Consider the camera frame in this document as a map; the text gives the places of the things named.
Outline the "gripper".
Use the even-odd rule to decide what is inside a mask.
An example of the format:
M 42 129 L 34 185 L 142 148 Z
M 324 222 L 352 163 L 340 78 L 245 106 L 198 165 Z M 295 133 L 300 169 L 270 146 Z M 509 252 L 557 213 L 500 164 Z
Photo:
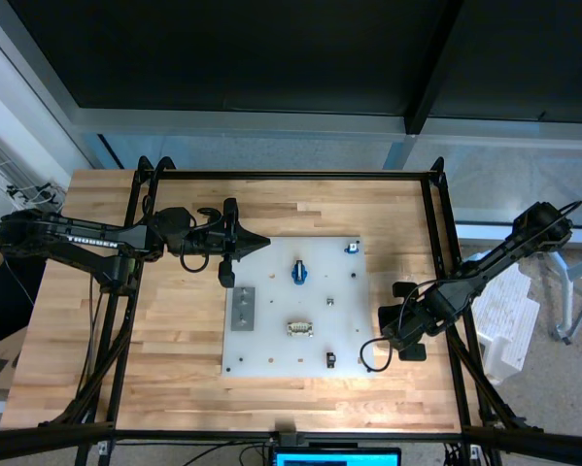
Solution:
M 399 360 L 427 359 L 426 346 L 420 342 L 423 328 L 416 316 L 419 290 L 420 287 L 411 282 L 396 282 L 393 285 L 394 298 L 403 299 L 396 308 L 399 316 L 393 339 L 393 346 L 398 352 Z
M 212 255 L 220 256 L 222 262 L 218 269 L 219 282 L 224 288 L 233 288 L 235 285 L 235 275 L 232 271 L 234 253 L 235 259 L 241 260 L 257 250 L 268 247 L 270 239 L 245 229 L 240 223 L 237 224 L 235 198 L 227 198 L 223 201 L 222 212 L 209 207 L 199 208 L 197 212 L 205 216 L 207 222 L 200 225 L 195 222 L 189 227 L 188 255 L 201 255 L 204 261 L 198 268 L 188 268 L 188 272 L 200 273 L 207 268 Z

